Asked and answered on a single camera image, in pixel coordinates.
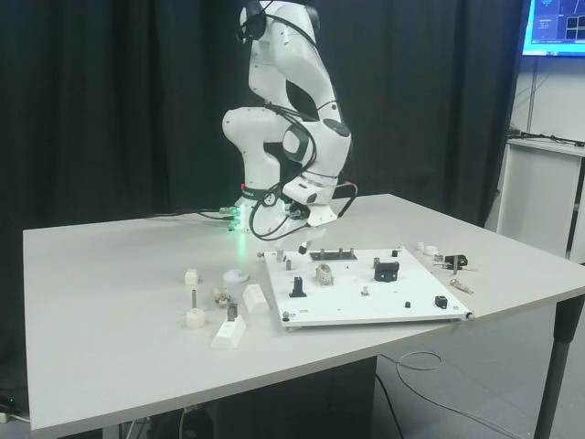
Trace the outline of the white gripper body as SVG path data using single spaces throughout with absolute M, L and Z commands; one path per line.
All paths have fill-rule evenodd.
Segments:
M 286 212 L 266 214 L 266 240 L 273 249 L 280 242 L 284 250 L 295 250 L 305 241 L 322 238 L 325 230 L 325 226 L 309 226 L 307 219 L 301 215 L 291 216 Z

